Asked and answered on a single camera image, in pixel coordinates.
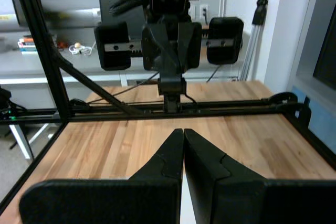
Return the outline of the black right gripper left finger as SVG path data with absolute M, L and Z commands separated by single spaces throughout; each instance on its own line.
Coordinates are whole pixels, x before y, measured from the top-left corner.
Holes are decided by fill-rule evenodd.
M 128 179 L 53 179 L 19 202 L 22 223 L 179 223 L 183 130 Z

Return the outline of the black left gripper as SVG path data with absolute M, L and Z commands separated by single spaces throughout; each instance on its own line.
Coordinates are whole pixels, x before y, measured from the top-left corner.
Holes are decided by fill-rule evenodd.
M 212 18 L 207 29 L 200 23 L 146 24 L 141 38 L 130 40 L 126 22 L 99 24 L 94 29 L 101 68 L 125 70 L 131 58 L 142 57 L 144 69 L 161 73 L 199 67 L 201 48 L 213 65 L 231 65 L 238 60 L 243 21 L 237 17 Z

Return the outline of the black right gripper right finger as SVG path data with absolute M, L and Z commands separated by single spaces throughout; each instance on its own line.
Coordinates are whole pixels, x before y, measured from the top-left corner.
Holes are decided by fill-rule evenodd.
M 185 171 L 197 223 L 335 221 L 335 181 L 264 178 L 192 129 Z

